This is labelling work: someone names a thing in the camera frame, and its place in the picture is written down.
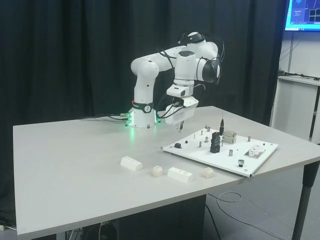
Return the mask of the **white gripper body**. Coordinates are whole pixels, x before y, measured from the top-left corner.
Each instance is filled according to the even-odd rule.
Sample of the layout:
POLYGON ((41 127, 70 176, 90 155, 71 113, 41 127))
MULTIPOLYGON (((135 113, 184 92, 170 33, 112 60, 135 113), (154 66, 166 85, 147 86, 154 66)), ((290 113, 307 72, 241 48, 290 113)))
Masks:
POLYGON ((182 121, 191 118, 199 101, 194 97, 174 97, 172 103, 168 105, 164 112, 164 121, 166 124, 176 125, 182 121))

